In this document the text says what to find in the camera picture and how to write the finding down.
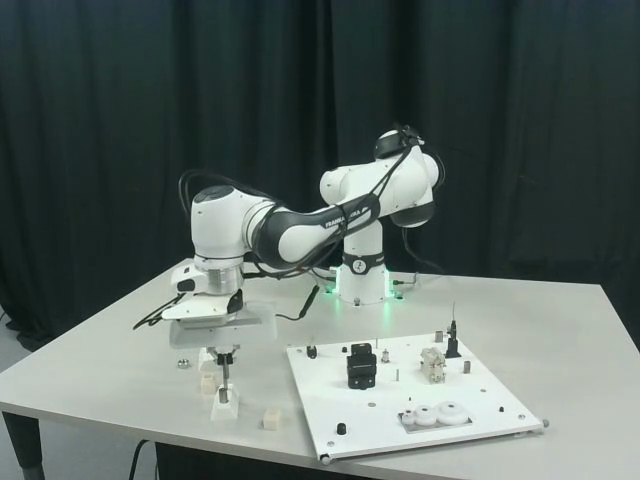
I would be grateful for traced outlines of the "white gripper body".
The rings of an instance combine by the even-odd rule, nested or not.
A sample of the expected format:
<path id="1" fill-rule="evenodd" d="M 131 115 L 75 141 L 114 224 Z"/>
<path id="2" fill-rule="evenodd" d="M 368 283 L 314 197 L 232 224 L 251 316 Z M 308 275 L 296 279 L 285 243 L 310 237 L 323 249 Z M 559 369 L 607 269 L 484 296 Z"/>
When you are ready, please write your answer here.
<path id="1" fill-rule="evenodd" d="M 275 311 L 269 304 L 247 304 L 233 319 L 189 319 L 171 322 L 174 349 L 230 347 L 266 343 L 277 338 Z"/>

